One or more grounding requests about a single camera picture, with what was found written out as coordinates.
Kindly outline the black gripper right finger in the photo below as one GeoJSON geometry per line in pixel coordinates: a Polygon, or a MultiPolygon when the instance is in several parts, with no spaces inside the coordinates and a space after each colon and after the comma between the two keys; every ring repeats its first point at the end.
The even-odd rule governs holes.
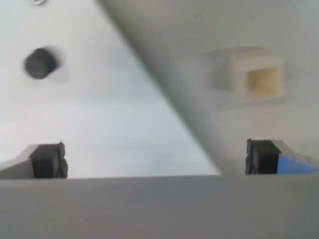
{"type": "Polygon", "coordinates": [[[245,174],[311,174],[319,160],[294,152],[282,140],[247,139],[245,174]]]}

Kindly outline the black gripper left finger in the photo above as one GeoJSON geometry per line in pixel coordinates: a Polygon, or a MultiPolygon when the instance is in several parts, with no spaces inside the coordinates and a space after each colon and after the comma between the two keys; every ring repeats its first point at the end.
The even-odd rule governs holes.
{"type": "Polygon", "coordinates": [[[0,164],[1,179],[54,179],[68,178],[65,145],[32,144],[16,158],[0,164]]]}

